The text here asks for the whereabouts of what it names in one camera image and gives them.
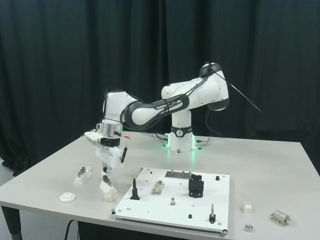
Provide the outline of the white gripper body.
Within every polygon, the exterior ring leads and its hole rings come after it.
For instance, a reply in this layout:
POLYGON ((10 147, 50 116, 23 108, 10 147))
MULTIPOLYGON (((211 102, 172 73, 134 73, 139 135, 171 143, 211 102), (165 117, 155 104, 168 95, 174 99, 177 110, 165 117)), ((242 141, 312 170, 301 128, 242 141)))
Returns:
POLYGON ((95 150, 95 155, 102 161, 104 168, 121 169, 123 167, 123 150, 117 146, 108 147, 99 145, 95 150))

